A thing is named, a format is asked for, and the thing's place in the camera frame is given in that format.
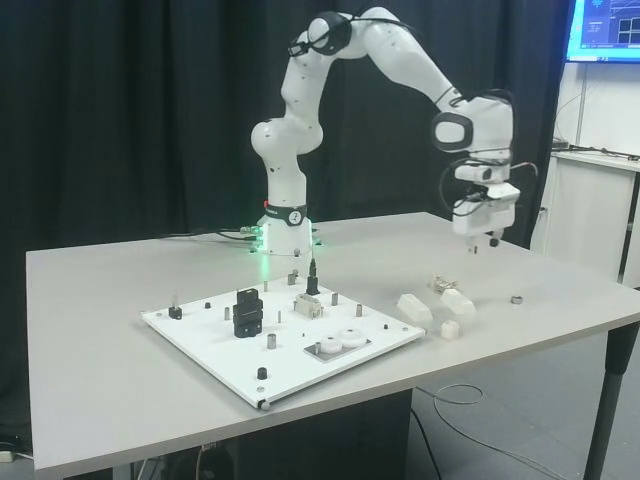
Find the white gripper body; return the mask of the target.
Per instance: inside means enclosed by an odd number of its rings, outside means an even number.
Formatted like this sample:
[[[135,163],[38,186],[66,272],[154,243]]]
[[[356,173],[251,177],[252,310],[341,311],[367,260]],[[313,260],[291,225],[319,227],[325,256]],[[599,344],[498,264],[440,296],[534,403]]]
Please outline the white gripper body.
[[[453,207],[453,231],[462,236],[477,236],[504,230],[515,221],[515,198],[458,200]]]

